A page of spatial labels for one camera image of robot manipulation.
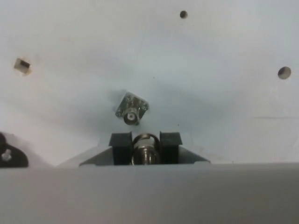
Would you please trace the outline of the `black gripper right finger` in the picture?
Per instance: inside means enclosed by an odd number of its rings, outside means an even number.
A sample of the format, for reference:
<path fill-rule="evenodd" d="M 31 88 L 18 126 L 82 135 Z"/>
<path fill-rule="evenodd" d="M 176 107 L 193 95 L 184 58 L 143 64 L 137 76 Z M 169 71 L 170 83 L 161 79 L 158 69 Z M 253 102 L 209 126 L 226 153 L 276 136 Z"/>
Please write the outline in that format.
<path fill-rule="evenodd" d="M 211 163 L 207 158 L 184 148 L 179 132 L 160 132 L 159 141 L 161 164 L 194 164 L 196 162 Z"/>

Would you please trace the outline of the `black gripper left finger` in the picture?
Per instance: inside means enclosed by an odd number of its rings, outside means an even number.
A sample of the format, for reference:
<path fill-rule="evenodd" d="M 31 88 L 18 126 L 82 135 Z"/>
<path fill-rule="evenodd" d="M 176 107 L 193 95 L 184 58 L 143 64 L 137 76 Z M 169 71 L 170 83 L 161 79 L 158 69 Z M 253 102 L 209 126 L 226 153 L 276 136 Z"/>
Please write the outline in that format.
<path fill-rule="evenodd" d="M 79 166 L 126 166 L 131 164 L 132 133 L 113 133 L 109 148 L 83 161 Z"/>

